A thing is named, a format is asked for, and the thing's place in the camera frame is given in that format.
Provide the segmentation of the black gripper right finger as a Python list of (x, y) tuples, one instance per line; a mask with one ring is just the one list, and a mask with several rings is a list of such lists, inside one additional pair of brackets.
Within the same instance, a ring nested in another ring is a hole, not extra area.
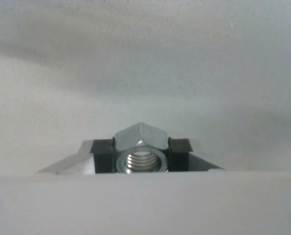
[(200, 156), (194, 154), (194, 148), (190, 139), (168, 139), (168, 171), (189, 172), (189, 171), (210, 171), (224, 170)]

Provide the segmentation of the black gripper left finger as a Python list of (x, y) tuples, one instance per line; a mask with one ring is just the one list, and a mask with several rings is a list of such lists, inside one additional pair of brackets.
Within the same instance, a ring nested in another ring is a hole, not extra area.
[(38, 173), (53, 175), (94, 175), (114, 173), (115, 140), (85, 140), (77, 153), (57, 161)]

